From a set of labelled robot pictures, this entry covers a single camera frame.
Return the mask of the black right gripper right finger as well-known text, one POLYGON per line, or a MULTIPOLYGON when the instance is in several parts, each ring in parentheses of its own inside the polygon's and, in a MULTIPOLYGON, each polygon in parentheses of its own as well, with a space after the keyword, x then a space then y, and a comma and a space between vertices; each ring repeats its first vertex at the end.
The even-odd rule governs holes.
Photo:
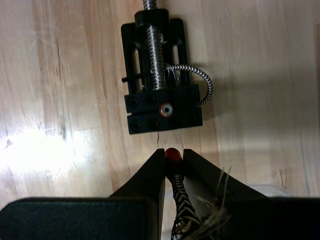
POLYGON ((318 240, 320 199, 269 197, 191 149, 183 151, 186 179, 200 206, 194 239, 318 240))

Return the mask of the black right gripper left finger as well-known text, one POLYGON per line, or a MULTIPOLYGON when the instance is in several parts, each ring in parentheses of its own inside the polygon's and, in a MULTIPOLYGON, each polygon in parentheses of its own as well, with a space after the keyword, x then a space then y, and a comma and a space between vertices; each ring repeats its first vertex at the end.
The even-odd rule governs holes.
POLYGON ((159 240, 165 197, 165 151, 156 150, 109 197, 13 201, 0 212, 3 240, 159 240))

